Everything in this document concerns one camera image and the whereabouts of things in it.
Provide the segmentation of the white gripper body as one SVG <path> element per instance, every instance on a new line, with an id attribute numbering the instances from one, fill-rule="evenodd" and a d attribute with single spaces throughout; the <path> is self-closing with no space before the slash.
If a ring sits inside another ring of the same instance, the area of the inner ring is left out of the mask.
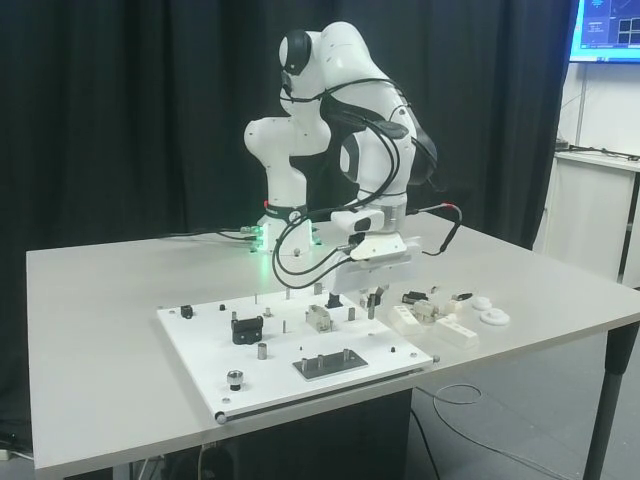
<path id="1" fill-rule="evenodd" d="M 332 293 L 384 287 L 419 275 L 422 238 L 365 236 L 332 273 Z"/>

